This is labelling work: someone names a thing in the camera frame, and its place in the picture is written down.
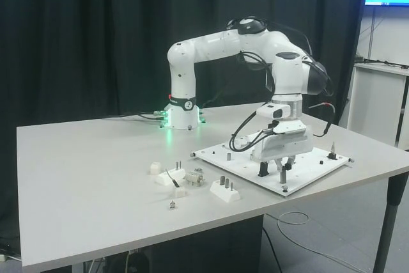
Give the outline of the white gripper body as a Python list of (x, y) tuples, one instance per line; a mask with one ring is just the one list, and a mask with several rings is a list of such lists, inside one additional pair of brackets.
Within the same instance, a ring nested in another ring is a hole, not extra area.
[(310, 132), (268, 136), (254, 146), (254, 157), (258, 160), (275, 160), (311, 152), (312, 138)]

